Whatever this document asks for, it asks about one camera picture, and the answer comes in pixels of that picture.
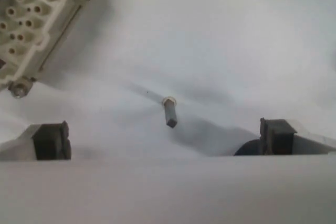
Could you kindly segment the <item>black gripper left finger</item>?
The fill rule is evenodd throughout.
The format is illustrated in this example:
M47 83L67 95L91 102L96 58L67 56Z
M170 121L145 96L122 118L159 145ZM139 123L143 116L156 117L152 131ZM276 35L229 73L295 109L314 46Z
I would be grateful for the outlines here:
M71 160L68 123L30 125L17 138L1 143L1 160Z

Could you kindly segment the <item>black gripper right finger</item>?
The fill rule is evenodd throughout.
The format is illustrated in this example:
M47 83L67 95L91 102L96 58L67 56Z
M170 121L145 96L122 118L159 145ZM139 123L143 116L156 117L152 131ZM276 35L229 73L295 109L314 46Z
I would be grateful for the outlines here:
M296 120L260 119L262 155L335 154L335 139L309 132Z

